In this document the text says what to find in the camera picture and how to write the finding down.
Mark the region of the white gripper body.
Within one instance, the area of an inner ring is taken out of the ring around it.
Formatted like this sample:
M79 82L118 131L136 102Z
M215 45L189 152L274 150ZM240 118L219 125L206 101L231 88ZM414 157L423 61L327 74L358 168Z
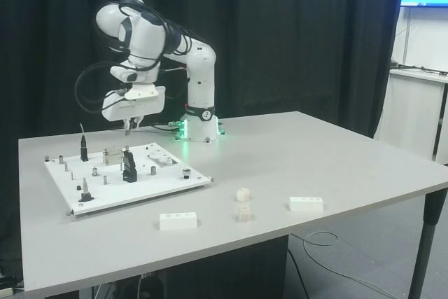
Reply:
M160 113L165 106L165 86L133 85L130 89L108 92L101 114L108 121Z

